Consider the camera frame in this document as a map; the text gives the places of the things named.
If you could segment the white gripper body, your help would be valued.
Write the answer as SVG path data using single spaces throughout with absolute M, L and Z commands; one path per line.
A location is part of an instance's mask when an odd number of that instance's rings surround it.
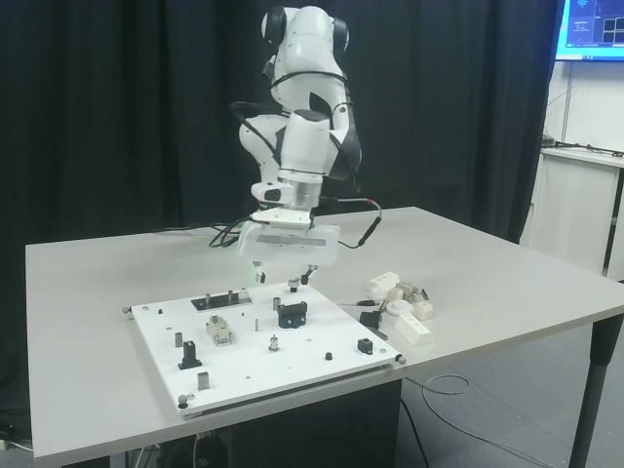
M 248 221 L 239 237 L 239 255 L 255 262 L 327 266 L 337 258 L 340 228 L 315 225 L 307 230 Z

